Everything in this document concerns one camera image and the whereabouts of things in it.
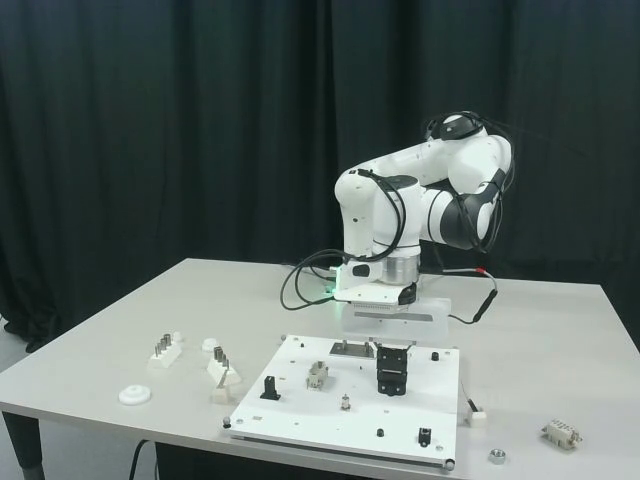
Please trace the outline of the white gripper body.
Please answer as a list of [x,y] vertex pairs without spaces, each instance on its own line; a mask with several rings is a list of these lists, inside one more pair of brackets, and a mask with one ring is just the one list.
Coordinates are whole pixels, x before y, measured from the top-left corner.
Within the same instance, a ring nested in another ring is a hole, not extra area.
[[447,337],[449,314],[448,298],[423,298],[407,305],[345,304],[341,330],[349,339],[429,344]]

